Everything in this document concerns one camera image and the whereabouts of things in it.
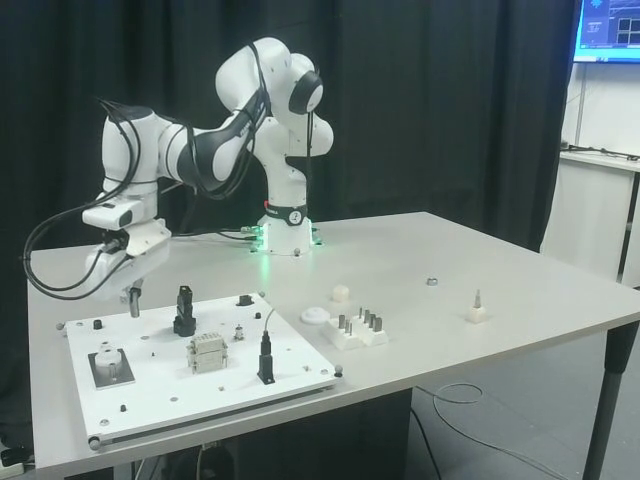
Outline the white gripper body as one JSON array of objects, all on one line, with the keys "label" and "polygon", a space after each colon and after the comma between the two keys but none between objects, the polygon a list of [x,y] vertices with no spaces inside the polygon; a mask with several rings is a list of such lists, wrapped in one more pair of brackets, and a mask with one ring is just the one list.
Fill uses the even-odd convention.
[{"label": "white gripper body", "polygon": [[151,272],[165,263],[170,254],[170,244],[165,242],[150,251],[131,257],[125,249],[105,249],[104,245],[94,248],[85,260],[85,267],[91,271],[83,283],[88,292],[96,286],[100,288],[92,294],[99,300],[120,296],[136,282],[143,281]]}]

